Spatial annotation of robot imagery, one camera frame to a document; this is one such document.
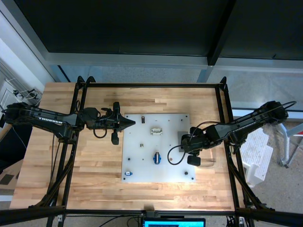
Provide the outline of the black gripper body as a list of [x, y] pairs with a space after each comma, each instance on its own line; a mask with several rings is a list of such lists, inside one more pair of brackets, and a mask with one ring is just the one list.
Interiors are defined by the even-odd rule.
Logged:
[[111, 108], [101, 108], [102, 111], [105, 111], [106, 114], [101, 116], [99, 120], [100, 129], [106, 131], [111, 129], [113, 130], [111, 134], [111, 142], [113, 145], [119, 144], [118, 131], [120, 124], [120, 104], [119, 102], [113, 103], [113, 109]]
[[207, 149], [208, 145], [210, 142], [200, 128], [191, 127], [189, 134], [181, 137], [181, 150], [188, 154], [187, 163], [192, 166], [201, 165], [200, 151]]

